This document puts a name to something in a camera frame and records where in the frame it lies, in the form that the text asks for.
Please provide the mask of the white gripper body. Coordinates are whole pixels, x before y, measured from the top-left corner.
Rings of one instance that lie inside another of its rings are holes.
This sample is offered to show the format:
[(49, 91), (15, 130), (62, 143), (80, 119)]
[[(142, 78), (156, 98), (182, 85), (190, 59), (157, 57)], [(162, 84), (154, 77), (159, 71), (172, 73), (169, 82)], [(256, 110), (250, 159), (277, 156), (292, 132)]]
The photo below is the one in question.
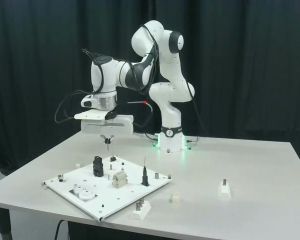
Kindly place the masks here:
[(133, 116), (117, 115), (110, 120), (84, 119), (81, 132), (104, 136), (129, 136), (133, 133)]

